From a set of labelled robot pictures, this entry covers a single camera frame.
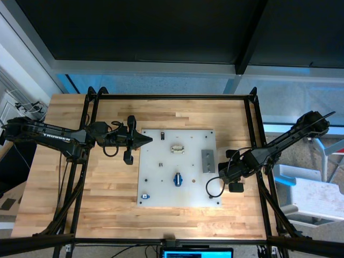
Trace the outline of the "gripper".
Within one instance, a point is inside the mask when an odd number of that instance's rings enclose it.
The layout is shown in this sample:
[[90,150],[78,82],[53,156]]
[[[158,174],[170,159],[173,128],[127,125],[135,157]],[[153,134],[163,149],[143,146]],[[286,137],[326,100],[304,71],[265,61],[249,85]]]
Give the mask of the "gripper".
[[135,132],[135,138],[138,139],[135,142],[136,149],[153,141],[151,137],[146,136],[136,131],[136,125],[137,125],[137,121],[135,119],[135,116],[130,115],[127,118],[126,128],[123,129],[121,132],[121,142],[122,142],[122,145],[126,147],[126,151],[124,151],[123,160],[127,165],[133,164],[132,150],[134,149],[134,132]]
[[242,177],[243,166],[240,164],[239,159],[219,163],[218,169],[219,178],[224,185],[228,185],[229,192],[243,192],[243,183],[239,182]]

